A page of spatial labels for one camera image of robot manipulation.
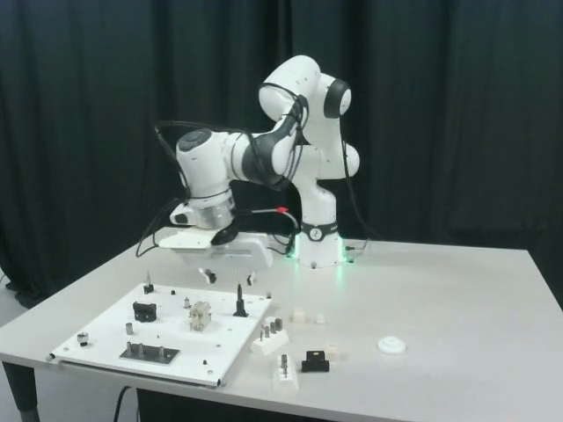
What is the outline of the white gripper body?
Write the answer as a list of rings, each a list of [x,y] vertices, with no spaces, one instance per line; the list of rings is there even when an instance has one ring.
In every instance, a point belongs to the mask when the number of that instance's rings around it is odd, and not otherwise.
[[[239,233],[226,244],[212,245],[208,235],[178,233],[173,236],[173,251],[190,267],[266,270],[273,264],[267,235]]]

